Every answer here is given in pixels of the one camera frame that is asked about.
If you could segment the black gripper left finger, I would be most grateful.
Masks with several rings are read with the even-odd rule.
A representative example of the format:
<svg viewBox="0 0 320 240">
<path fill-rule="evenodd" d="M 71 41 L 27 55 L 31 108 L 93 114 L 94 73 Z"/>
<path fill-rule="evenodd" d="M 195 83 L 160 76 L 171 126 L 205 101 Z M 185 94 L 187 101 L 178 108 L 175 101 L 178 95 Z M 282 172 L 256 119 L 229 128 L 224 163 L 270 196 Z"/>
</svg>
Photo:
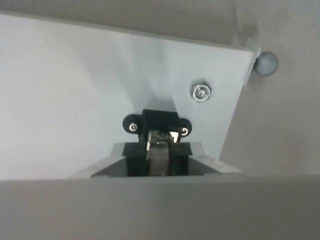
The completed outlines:
<svg viewBox="0 0 320 240">
<path fill-rule="evenodd" d="M 73 173 L 72 178 L 144 177 L 147 174 L 146 145 L 139 142 L 115 143 L 110 156 Z"/>
</svg>

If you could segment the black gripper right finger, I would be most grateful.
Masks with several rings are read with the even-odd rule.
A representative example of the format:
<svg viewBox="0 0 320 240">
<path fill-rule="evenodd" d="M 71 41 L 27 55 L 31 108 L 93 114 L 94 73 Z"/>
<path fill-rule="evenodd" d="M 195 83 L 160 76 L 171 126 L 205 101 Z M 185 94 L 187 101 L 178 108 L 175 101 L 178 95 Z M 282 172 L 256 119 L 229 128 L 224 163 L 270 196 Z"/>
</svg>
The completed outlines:
<svg viewBox="0 0 320 240">
<path fill-rule="evenodd" d="M 205 154 L 200 142 L 179 142 L 170 146 L 169 175 L 243 175 L 244 172 Z"/>
</svg>

